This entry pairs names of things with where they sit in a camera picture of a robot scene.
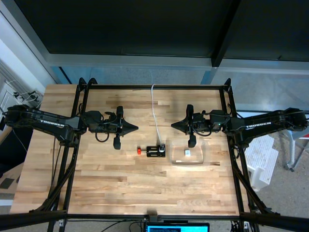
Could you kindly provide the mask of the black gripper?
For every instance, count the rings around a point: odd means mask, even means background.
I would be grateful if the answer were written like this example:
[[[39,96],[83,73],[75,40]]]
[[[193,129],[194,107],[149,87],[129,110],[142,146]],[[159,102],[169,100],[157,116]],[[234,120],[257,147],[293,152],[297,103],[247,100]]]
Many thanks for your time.
[[[121,142],[120,142],[120,136],[123,133],[123,136],[137,131],[138,126],[135,126],[131,123],[128,123],[124,118],[124,110],[122,106],[118,106],[116,108],[116,113],[113,112],[105,112],[106,115],[109,116],[108,119],[104,120],[104,129],[105,131],[110,134],[115,134],[114,140],[113,140],[113,147],[116,150],[120,150],[121,148]]]
[[[199,133],[195,128],[194,128],[194,119],[196,117],[202,117],[202,120],[204,120],[203,116],[205,115],[206,111],[203,110],[202,113],[196,113],[194,115],[194,107],[191,104],[187,105],[186,108],[186,117],[178,122],[172,123],[171,126],[173,129],[176,129],[185,135],[187,135],[187,128],[188,128],[188,134],[189,134],[189,140],[188,140],[188,147],[193,148],[195,147],[197,140],[196,136],[194,133],[198,134],[199,136],[206,137],[206,134]]]

